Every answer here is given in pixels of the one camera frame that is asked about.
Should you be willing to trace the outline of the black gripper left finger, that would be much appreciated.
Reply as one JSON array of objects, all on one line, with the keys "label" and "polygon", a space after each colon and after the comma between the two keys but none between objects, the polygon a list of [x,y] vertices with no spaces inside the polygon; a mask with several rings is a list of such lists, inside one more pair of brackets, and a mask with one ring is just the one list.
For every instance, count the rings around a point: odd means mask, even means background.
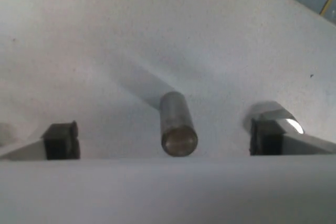
[{"label": "black gripper left finger", "polygon": [[27,140],[1,147],[1,160],[53,161],[80,159],[76,121],[38,128]]}]

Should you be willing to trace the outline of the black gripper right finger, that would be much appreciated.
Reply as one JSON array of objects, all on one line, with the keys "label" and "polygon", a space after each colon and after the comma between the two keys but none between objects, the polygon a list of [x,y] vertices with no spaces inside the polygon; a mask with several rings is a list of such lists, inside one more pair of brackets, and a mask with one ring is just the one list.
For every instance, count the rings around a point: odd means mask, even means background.
[{"label": "black gripper right finger", "polygon": [[251,121],[250,155],[335,154],[335,144],[295,129],[285,130],[276,120]]}]

